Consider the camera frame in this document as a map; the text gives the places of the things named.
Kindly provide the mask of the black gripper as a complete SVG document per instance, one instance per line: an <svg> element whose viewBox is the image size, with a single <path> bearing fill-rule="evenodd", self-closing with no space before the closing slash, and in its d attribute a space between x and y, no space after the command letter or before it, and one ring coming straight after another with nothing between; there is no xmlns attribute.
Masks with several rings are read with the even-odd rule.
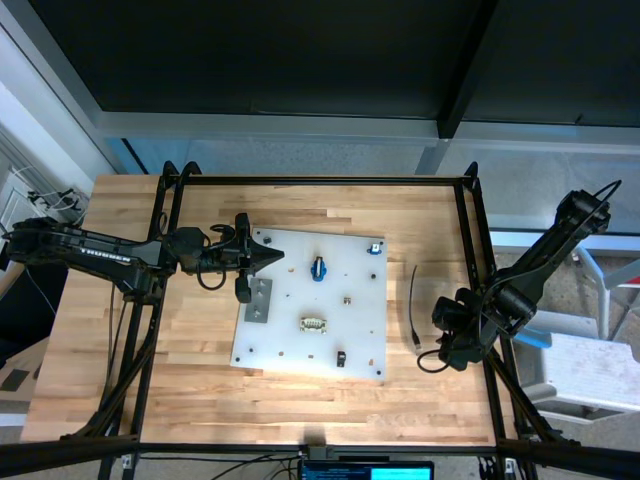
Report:
<svg viewBox="0 0 640 480"><path fill-rule="evenodd" d="M236 215L233 230L234 232L231 232L227 228L221 236L223 245L220 248L219 260L224 267L224 271L238 273L235 280L236 298L240 303L249 303L251 301L251 289L248 280L248 269L250 275L255 275L267 266L282 260L285 257L285 252L276 248L273 237L270 234L251 238L249 217L246 213Z"/></svg>
<svg viewBox="0 0 640 480"><path fill-rule="evenodd" d="M464 371L469 363L485 357L481 345L481 313L484 291L460 288L455 298L439 297L432 312L432 322L444 333L438 340L438 357L450 368Z"/></svg>

